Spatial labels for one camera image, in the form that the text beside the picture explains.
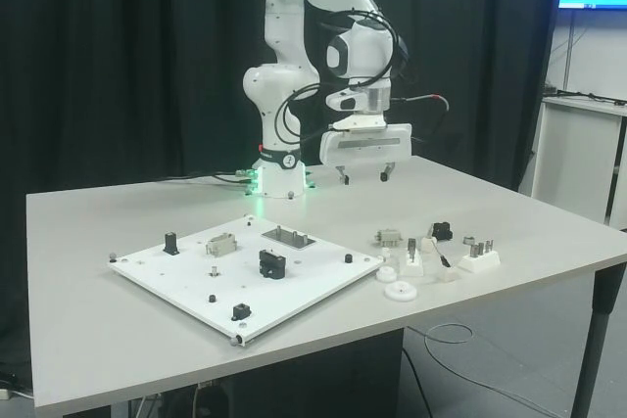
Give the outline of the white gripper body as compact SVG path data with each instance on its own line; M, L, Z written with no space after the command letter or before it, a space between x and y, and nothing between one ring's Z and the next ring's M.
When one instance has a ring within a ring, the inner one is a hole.
M411 134L408 123L378 130L327 131L319 158L327 166L404 162L411 157Z

